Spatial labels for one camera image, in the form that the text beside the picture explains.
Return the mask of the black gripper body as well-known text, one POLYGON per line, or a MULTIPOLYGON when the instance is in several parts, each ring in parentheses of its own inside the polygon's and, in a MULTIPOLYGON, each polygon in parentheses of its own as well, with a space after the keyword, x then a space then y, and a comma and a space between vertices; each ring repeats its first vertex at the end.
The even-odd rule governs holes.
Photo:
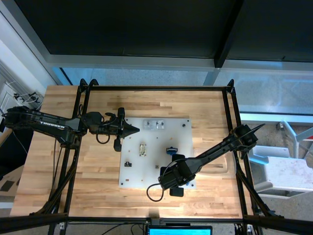
MULTIPOLYGON (((182 154, 173 154, 172 161, 178 161, 181 159, 185 159, 185 156, 182 154)), ((173 187, 170 188, 170 196, 184 196, 184 188, 181 187, 173 187)))
POLYGON ((112 113, 107 113, 107 115, 110 116, 109 133, 116 136, 116 139, 113 143, 113 148, 116 152, 121 152, 121 139, 124 130, 125 109, 120 107, 118 108, 117 115, 112 113))

